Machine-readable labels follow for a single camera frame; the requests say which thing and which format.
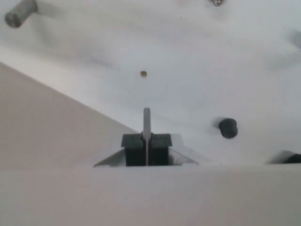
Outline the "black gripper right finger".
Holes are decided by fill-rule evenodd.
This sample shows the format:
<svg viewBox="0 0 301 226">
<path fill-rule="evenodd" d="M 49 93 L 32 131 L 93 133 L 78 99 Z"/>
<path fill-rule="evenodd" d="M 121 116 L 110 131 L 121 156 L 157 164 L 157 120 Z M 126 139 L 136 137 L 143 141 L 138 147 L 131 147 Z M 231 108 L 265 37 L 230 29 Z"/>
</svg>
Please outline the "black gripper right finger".
<svg viewBox="0 0 301 226">
<path fill-rule="evenodd" d="M 182 166 L 198 165 L 198 161 L 190 157 L 190 151 L 184 146 L 180 134 L 151 134 L 148 144 L 149 166 Z"/>
</svg>

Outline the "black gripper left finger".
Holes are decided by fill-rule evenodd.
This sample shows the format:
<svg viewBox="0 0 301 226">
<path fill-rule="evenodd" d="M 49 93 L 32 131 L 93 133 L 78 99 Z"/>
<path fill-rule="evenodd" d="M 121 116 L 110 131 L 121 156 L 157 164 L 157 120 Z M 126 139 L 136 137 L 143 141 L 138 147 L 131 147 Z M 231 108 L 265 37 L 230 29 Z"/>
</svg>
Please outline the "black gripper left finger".
<svg viewBox="0 0 301 226">
<path fill-rule="evenodd" d="M 109 155 L 102 157 L 94 167 L 146 166 L 145 141 L 141 133 L 123 134 L 111 143 Z"/>
</svg>

